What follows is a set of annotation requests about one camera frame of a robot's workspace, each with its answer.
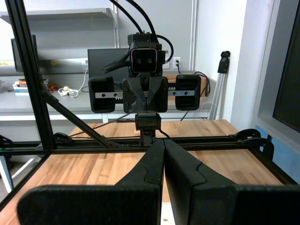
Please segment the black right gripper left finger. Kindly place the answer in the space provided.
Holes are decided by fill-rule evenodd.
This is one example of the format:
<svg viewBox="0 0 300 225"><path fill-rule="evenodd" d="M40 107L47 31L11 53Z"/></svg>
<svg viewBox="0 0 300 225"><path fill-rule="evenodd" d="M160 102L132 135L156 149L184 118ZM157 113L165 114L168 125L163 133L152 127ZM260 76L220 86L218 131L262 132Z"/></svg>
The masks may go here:
<svg viewBox="0 0 300 225"><path fill-rule="evenodd" d="M164 149L157 140L115 185L38 186L17 204L22 225L158 225Z"/></svg>

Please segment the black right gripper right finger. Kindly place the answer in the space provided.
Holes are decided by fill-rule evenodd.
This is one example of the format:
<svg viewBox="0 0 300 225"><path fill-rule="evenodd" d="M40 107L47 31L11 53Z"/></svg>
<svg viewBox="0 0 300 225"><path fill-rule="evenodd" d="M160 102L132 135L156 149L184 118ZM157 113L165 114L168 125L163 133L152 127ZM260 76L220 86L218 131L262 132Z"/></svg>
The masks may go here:
<svg viewBox="0 0 300 225"><path fill-rule="evenodd" d="M297 225L300 187L238 185L171 140L165 178L178 225Z"/></svg>

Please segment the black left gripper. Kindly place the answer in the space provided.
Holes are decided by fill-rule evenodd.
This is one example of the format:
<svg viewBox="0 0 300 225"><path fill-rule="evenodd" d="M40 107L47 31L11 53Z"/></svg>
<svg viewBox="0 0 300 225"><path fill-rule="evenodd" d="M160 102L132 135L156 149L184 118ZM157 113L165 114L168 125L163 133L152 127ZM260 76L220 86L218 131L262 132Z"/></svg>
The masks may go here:
<svg viewBox="0 0 300 225"><path fill-rule="evenodd" d="M95 113L111 113L123 104L125 113L165 113L168 98L175 98L179 111L195 111L200 106L201 79L198 75L179 74L174 83L165 76L140 74L123 79L120 88L112 77L89 80L91 109Z"/></svg>

